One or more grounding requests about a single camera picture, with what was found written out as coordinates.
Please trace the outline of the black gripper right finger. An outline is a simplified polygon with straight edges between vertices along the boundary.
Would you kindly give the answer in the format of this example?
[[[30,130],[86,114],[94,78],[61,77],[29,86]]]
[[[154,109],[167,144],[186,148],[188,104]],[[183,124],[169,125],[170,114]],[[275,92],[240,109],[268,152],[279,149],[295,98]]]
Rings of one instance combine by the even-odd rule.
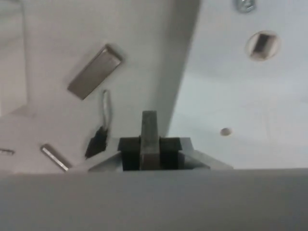
[[[164,170],[232,170],[233,167],[193,147],[187,137],[160,138],[160,165]]]

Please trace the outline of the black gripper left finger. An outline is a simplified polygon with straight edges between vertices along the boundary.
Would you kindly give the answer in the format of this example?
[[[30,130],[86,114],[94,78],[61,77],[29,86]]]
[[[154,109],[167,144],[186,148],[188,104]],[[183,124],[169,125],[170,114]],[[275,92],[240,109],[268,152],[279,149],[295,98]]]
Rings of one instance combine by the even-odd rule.
[[[124,137],[111,139],[103,156],[89,172],[138,171],[140,169],[140,138]]]

